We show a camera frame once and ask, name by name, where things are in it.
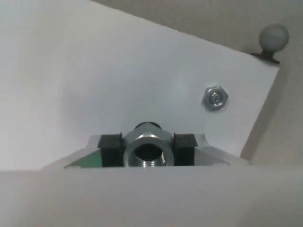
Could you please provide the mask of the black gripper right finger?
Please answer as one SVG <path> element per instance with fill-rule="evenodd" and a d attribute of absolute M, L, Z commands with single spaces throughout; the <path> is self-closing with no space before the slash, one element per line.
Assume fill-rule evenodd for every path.
<path fill-rule="evenodd" d="M 228 154 L 208 144 L 204 134 L 174 134 L 175 166 L 229 166 Z"/>

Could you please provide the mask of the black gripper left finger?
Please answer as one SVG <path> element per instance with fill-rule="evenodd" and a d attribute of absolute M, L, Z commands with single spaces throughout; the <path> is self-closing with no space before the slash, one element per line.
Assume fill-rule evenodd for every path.
<path fill-rule="evenodd" d="M 122 134 L 103 134 L 101 135 L 97 150 L 89 152 L 81 158 L 77 158 L 65 168 L 104 168 L 104 167 L 123 167 L 123 140 Z"/>

